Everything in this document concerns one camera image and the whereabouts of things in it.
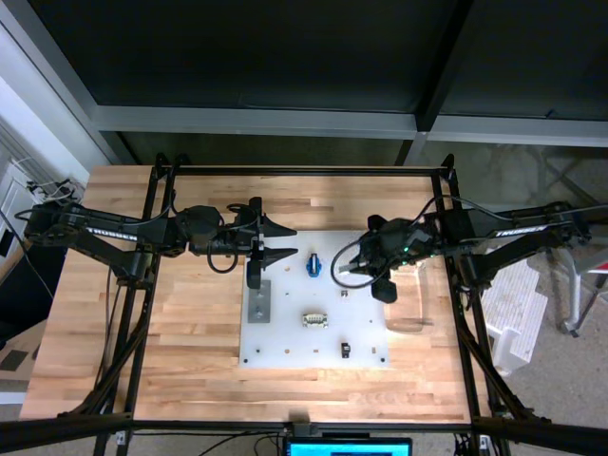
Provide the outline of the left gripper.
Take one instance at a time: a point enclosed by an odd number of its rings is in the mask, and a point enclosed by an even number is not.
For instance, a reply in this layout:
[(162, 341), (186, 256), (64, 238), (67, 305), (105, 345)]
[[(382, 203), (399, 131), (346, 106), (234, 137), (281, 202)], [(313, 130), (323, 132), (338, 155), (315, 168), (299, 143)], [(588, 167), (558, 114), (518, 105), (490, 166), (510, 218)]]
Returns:
[[(297, 231), (273, 222), (262, 213), (261, 197), (249, 199), (247, 204), (232, 203), (227, 208), (236, 214), (232, 223), (221, 226), (208, 240), (208, 266), (217, 274), (229, 274), (238, 265), (240, 257), (248, 258), (245, 278), (249, 289), (261, 287), (261, 270), (274, 263), (298, 253), (296, 248), (261, 248), (262, 234), (266, 238), (285, 238), (297, 235)], [(232, 259), (226, 269), (219, 269), (213, 261), (214, 256)]]

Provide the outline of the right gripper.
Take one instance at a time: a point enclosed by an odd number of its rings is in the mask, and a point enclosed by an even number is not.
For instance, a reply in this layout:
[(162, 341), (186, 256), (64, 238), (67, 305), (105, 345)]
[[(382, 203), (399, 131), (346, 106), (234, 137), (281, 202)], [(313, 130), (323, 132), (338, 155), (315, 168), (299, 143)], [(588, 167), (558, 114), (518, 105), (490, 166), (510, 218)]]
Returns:
[(369, 231), (359, 239), (359, 255), (351, 259), (355, 276), (371, 279), (371, 295), (383, 303), (394, 303), (398, 293), (391, 270), (417, 261), (413, 244), (419, 223), (406, 218), (386, 220), (378, 215), (368, 218)]

